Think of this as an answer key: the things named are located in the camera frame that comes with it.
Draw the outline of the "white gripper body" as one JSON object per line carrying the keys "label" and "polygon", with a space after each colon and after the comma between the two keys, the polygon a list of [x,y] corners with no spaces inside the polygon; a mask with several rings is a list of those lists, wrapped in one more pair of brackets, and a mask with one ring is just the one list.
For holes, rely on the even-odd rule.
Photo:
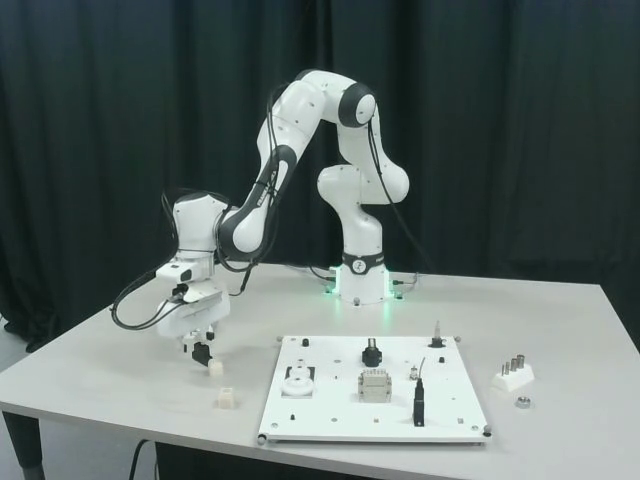
{"label": "white gripper body", "polygon": [[165,338],[183,339],[197,332],[215,330],[217,323],[230,313],[230,299],[227,293],[218,293],[193,303],[169,300],[158,313],[156,332]]}

